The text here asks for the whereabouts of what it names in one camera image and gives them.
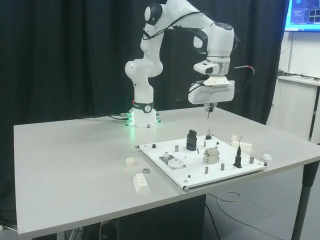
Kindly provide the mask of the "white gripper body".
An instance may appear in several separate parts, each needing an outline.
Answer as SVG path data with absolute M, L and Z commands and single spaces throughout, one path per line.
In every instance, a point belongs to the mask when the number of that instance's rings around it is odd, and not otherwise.
M 226 86 L 204 86 L 195 83 L 190 87 L 187 99 L 193 105 L 229 102 L 234 99 L 235 82 L 228 81 Z

